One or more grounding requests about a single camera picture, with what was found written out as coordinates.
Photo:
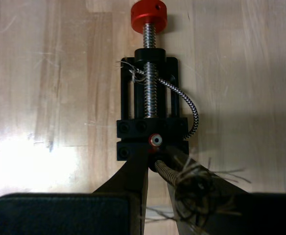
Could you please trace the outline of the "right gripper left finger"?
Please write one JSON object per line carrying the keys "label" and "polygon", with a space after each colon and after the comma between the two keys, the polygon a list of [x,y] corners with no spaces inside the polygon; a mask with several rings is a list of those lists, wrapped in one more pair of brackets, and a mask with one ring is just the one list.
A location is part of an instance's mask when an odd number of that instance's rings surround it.
{"label": "right gripper left finger", "polygon": [[148,150],[139,147],[92,193],[13,193],[0,197],[0,235],[142,235]]}

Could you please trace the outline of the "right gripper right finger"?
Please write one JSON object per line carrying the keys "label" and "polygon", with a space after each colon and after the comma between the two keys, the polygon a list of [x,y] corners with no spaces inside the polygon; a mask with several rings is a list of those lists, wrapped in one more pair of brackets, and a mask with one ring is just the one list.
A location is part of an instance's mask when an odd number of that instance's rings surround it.
{"label": "right gripper right finger", "polygon": [[178,172],[169,193],[180,235],[286,235],[286,193],[247,192],[239,169],[210,170],[175,147],[169,165]]}

